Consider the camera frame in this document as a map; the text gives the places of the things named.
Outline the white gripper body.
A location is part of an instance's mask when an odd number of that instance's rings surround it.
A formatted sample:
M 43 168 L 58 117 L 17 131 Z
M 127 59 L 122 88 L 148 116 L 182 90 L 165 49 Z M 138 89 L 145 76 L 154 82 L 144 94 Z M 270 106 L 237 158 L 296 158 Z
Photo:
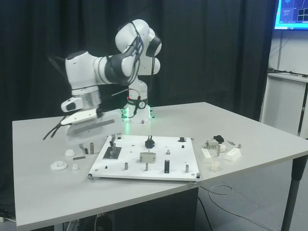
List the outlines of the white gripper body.
M 65 119 L 65 126 L 69 144 L 91 142 L 121 132 L 121 110 L 103 112 L 101 116 L 96 108 L 79 111 Z

